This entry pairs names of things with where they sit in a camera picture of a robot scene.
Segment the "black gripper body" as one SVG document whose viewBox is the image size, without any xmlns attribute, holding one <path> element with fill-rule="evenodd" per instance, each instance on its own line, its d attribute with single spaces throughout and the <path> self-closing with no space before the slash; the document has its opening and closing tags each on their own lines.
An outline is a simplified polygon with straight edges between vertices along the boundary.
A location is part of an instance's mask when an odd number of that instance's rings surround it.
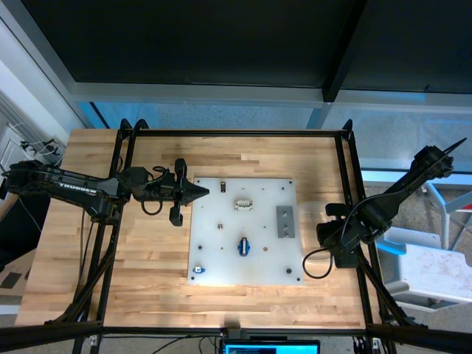
<svg viewBox="0 0 472 354">
<path fill-rule="evenodd" d="M 174 172 L 168 172 L 162 179 L 161 196 L 163 201 L 172 202 L 169 220 L 173 226 L 182 226 L 181 205 L 184 199 L 184 181 L 187 178 L 187 164 L 184 159 L 175 161 Z"/>
<path fill-rule="evenodd" d="M 342 240 L 344 233 L 350 228 L 347 222 L 350 215 L 348 206 L 338 203 L 327 204 L 325 212 L 327 216 L 335 219 L 316 226 L 320 246 L 330 252 L 337 268 L 356 268 L 358 259 L 354 248 L 358 242 L 355 238 L 351 240 L 348 237 Z"/>
</svg>

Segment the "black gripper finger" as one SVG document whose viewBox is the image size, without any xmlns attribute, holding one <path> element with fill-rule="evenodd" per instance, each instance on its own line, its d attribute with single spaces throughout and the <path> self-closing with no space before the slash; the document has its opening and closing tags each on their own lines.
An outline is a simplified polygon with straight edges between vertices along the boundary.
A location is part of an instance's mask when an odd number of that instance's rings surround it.
<svg viewBox="0 0 472 354">
<path fill-rule="evenodd" d="M 198 186 L 187 179 L 183 180 L 183 188 L 186 192 L 209 192 L 207 188 Z"/>
<path fill-rule="evenodd" d="M 188 205 L 191 204 L 193 201 L 203 198 L 204 196 L 208 195 L 209 191 L 203 192 L 185 192 L 183 194 L 183 204 Z"/>
</svg>

